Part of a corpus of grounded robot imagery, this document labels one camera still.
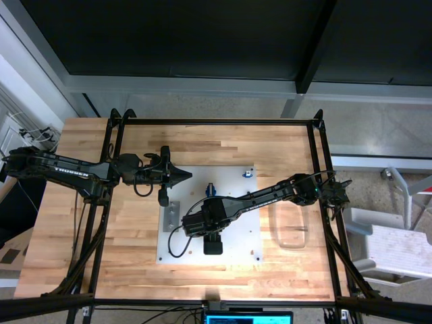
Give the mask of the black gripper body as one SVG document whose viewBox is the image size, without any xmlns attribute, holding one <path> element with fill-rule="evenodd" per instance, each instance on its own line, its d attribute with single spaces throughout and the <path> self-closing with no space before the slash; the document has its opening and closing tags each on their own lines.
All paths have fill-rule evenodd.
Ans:
<svg viewBox="0 0 432 324">
<path fill-rule="evenodd" d="M 169 204 L 167 188 L 170 177 L 170 151 L 168 146 L 161 147 L 160 158 L 161 160 L 159 164 L 151 170 L 151 183 L 153 185 L 160 185 L 160 189 L 158 191 L 158 202 L 161 207 L 167 207 Z"/>
<path fill-rule="evenodd" d="M 220 235 L 206 235 L 203 238 L 204 255 L 223 254 L 223 243 Z"/>
</svg>

